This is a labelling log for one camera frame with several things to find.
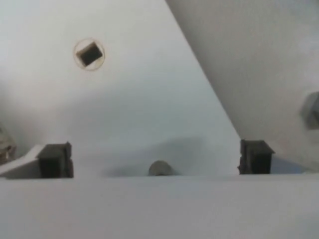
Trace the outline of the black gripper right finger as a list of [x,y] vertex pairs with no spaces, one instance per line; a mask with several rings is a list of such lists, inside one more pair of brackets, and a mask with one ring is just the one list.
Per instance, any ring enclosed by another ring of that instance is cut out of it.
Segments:
[[240,141],[238,171],[244,174],[303,174],[309,170],[300,164],[289,162],[275,155],[275,151],[263,140]]

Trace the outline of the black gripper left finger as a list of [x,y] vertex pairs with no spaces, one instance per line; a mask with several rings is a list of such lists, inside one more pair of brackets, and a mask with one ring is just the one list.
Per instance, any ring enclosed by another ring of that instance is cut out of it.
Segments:
[[0,166],[1,179],[73,178],[69,142],[36,145],[24,156]]

